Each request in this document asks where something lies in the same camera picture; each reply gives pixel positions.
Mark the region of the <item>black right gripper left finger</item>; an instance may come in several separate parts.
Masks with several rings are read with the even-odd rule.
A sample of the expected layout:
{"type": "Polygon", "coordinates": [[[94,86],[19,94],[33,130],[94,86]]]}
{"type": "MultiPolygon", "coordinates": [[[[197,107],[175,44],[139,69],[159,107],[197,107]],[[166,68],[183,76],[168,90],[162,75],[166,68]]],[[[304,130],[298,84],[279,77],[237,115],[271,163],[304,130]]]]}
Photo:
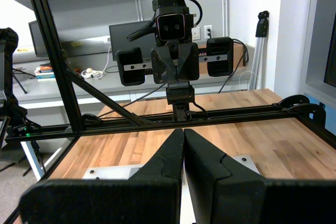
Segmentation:
{"type": "Polygon", "coordinates": [[[49,179],[31,186],[23,223],[179,223],[183,130],[176,129],[127,180],[49,179]]]}

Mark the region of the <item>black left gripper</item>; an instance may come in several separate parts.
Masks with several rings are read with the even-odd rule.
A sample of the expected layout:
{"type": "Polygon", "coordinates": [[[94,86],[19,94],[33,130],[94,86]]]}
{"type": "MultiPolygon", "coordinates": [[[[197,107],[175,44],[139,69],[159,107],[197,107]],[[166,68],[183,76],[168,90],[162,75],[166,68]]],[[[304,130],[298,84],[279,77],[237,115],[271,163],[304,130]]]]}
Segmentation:
{"type": "Polygon", "coordinates": [[[229,37],[211,38],[206,47],[196,43],[179,44],[177,41],[151,51],[151,60],[144,61],[141,48],[119,50],[117,64],[121,83],[137,86],[151,74],[156,84],[198,80],[200,64],[205,63],[211,77],[229,76],[233,73],[233,40],[229,37]]]}

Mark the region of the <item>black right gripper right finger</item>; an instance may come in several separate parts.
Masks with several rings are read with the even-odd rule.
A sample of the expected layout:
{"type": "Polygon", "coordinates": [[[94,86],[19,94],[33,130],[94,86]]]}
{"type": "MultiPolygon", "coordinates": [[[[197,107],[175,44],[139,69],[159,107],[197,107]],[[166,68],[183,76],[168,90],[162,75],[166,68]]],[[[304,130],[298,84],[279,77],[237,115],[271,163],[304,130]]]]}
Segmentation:
{"type": "Polygon", "coordinates": [[[194,130],[184,134],[197,223],[335,223],[335,181],[266,178],[194,130]]]}

